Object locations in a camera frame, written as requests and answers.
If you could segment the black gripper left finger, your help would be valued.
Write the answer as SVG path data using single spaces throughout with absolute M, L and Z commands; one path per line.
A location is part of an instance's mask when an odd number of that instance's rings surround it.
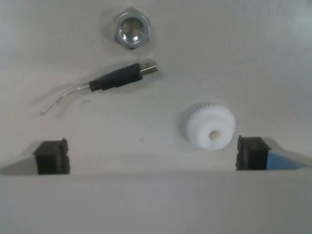
M 68 141 L 34 141 L 17 156 L 0 164 L 1 175 L 68 175 Z

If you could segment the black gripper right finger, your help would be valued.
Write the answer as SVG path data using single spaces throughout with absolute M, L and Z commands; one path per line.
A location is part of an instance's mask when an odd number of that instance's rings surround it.
M 239 136 L 235 166 L 237 171 L 310 169 L 312 158 L 282 148 L 271 137 Z

